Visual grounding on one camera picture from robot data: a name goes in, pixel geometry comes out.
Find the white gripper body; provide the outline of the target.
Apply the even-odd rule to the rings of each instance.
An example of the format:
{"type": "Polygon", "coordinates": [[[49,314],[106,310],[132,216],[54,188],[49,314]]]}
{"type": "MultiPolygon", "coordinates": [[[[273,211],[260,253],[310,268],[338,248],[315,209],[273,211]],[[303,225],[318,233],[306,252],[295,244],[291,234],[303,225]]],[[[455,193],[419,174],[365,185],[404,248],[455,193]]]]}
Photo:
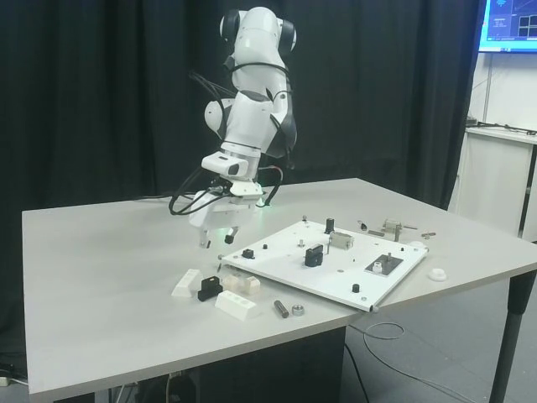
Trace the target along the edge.
{"type": "Polygon", "coordinates": [[[196,193],[196,202],[189,214],[189,223],[201,230],[240,228],[253,216],[256,196],[236,196],[230,191],[196,193]]]}

